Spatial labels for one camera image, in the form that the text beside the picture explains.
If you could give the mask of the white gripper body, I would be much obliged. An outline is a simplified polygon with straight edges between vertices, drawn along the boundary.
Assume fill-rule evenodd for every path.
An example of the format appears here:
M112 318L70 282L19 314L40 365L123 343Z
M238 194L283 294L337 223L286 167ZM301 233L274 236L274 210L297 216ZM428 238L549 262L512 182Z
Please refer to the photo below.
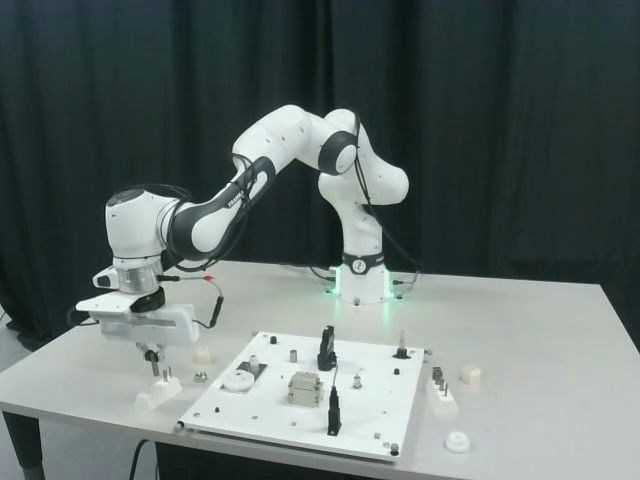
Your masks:
M99 314L102 334L109 339L163 346L195 343L195 310L189 304L165 304L157 310Z

